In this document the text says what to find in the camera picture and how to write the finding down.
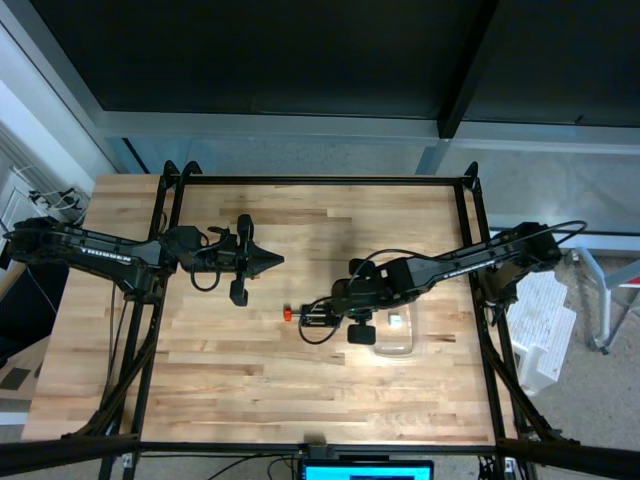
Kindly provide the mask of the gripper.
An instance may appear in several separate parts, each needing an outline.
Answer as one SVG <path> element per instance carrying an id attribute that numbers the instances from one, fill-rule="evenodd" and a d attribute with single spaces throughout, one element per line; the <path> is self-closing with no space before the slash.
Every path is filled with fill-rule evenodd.
<path id="1" fill-rule="evenodd" d="M 374 262 L 352 259 L 349 278 L 339 279 L 332 286 L 332 313 L 357 323 L 366 323 L 373 313 L 388 307 L 386 279 Z"/>
<path id="2" fill-rule="evenodd" d="M 253 233 L 254 224 L 251 217 L 242 214 L 237 219 L 236 233 L 232 234 L 229 229 L 224 229 L 215 248 L 215 272 L 218 275 L 235 275 L 230 284 L 229 297 L 238 307 L 246 307 L 248 303 L 245 280 L 248 276 L 250 256 L 255 260 L 250 262 L 251 278 L 284 263 L 282 255 L 265 250 L 252 242 Z"/>

